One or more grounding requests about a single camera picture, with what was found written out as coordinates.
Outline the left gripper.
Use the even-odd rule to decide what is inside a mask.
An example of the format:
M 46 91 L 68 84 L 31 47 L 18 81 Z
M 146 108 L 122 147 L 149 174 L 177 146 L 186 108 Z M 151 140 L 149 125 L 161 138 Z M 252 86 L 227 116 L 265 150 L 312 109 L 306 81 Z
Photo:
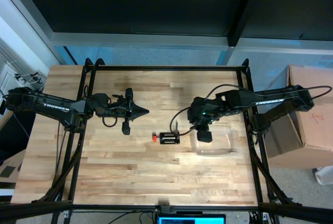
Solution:
M 125 96 L 122 95 L 112 95 L 117 99 L 116 103 L 113 103 L 112 110 L 116 117 L 124 118 L 122 123 L 122 132 L 124 135 L 129 135 L 131 132 L 130 120 L 135 120 L 141 116 L 149 114 L 149 110 L 139 107 L 133 102 L 133 90 L 132 88 L 127 88 L 125 90 Z

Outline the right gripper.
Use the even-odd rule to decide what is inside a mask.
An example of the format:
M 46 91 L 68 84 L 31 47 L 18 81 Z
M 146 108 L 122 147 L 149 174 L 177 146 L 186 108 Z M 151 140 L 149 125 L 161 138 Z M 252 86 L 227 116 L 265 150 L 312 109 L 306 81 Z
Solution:
M 212 114 L 204 109 L 204 99 L 196 97 L 187 110 L 187 119 L 197 131 L 197 140 L 201 142 L 212 142 L 212 133 L 209 124 L 212 123 Z

